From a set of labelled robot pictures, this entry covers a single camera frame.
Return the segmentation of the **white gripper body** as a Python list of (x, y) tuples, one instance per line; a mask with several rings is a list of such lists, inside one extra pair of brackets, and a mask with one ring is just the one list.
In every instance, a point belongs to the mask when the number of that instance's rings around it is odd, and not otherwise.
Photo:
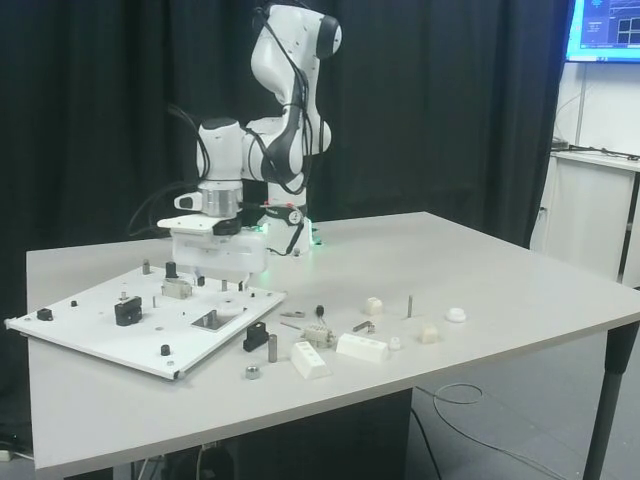
[(241, 230), (235, 235), (172, 231), (173, 260), (180, 265), (242, 274), (266, 269), (266, 239), (262, 233)]

